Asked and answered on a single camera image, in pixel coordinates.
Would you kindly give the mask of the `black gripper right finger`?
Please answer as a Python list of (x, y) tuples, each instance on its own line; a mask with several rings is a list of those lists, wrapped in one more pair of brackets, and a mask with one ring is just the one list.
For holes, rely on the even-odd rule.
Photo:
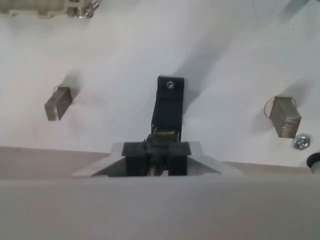
[(172, 142), (168, 152), (169, 176), (220, 175), (219, 162), (204, 154), (198, 141)]

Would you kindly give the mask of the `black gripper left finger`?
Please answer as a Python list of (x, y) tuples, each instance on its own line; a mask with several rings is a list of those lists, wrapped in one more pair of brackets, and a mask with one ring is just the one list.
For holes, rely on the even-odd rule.
[(72, 174), (73, 177), (144, 177), (147, 157), (141, 142), (114, 143), (110, 155)]

